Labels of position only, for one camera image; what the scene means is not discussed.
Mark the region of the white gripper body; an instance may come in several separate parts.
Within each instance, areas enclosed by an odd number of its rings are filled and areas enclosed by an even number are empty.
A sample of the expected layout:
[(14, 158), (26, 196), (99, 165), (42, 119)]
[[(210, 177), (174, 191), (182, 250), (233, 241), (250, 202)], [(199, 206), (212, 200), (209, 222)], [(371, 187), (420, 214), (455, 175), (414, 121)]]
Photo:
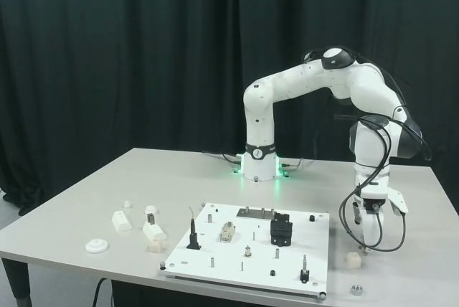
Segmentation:
[(379, 229), (377, 220), (379, 213), (382, 212), (384, 200), (382, 199), (362, 199), (361, 203), (361, 227), (363, 231)]

